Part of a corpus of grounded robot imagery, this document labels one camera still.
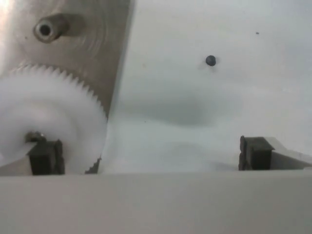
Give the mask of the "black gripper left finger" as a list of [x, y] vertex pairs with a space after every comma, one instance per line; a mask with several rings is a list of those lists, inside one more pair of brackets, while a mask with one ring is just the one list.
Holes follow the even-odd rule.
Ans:
[[1, 176], [64, 175], [62, 142], [28, 142], [12, 154], [0, 155]]

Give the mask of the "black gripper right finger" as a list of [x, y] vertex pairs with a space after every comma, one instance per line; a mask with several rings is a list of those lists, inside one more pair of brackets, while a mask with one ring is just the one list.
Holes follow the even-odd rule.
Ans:
[[287, 149], [275, 137], [240, 137], [239, 170], [310, 170], [312, 156]]

